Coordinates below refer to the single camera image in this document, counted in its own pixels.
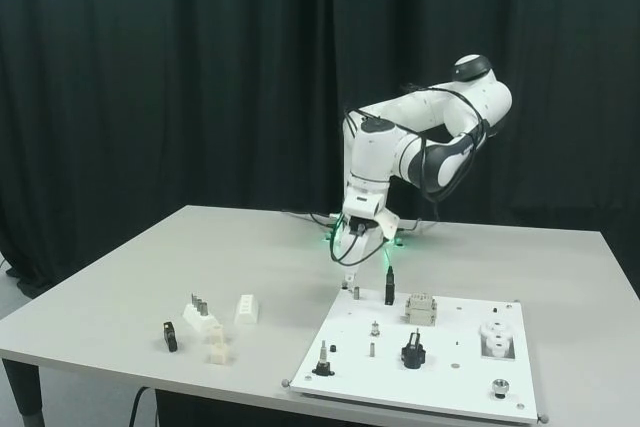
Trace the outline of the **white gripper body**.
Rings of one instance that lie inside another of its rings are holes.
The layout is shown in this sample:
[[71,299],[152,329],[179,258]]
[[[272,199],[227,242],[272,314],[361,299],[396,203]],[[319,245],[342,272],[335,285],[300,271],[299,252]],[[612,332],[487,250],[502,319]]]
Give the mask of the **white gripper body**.
[[362,235],[355,235],[349,228],[342,228],[339,233],[340,266],[345,273],[356,273],[365,257],[383,242],[380,228],[367,229]]

